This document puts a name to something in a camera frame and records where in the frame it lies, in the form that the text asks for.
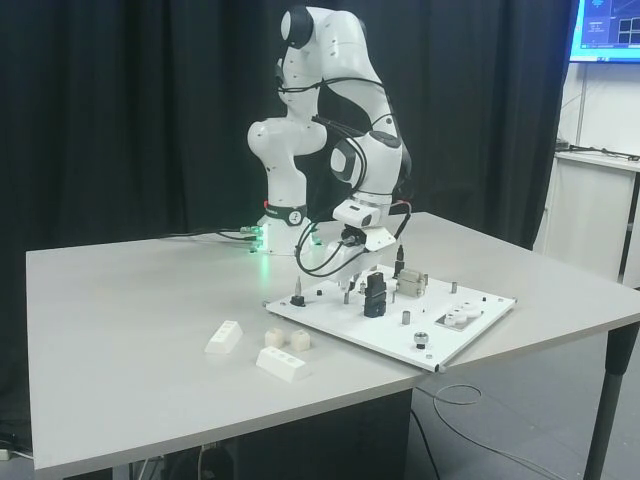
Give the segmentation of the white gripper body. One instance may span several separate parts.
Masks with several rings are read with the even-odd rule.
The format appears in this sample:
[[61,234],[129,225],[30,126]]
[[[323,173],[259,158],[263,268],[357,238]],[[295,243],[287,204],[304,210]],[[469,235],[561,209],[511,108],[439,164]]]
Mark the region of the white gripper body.
[[337,242],[331,242],[325,252],[325,261],[328,261],[322,269],[322,277],[334,283],[343,278],[351,277],[374,265],[374,254],[365,250],[363,245],[338,246]]

